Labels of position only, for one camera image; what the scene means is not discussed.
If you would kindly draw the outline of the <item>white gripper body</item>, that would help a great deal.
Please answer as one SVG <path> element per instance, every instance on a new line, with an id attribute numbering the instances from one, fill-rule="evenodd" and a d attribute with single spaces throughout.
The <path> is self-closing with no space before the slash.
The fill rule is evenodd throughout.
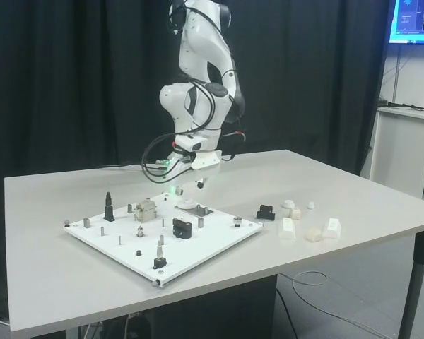
<path id="1" fill-rule="evenodd" d="M 207 179 L 219 172 L 218 163 L 196 169 L 192 167 L 193 163 L 191 157 L 174 157 L 171 159 L 167 169 L 167 183 L 172 186 L 182 186 Z"/>

